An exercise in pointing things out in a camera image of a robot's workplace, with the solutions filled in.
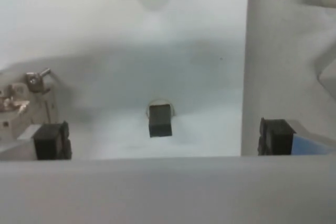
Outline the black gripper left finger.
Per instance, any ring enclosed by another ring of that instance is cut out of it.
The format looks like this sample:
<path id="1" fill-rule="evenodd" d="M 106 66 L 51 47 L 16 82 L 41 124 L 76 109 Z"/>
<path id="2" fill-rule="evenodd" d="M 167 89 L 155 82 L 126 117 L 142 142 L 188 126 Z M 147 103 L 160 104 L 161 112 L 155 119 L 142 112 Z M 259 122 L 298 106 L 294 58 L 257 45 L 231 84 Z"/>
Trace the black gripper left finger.
<path id="1" fill-rule="evenodd" d="M 2 161 L 71 160 L 69 124 L 33 124 L 18 137 L 1 140 Z"/>

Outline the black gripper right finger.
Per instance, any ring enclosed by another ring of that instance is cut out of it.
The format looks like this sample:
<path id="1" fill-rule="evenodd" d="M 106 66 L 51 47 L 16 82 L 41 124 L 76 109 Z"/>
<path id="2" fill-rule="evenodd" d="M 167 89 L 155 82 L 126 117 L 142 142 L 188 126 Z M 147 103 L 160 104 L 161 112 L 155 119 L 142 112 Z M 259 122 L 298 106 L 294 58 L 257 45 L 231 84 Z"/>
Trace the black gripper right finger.
<path id="1" fill-rule="evenodd" d="M 335 140 L 308 131 L 297 120 L 261 118 L 259 134 L 259 156 L 335 154 Z"/>

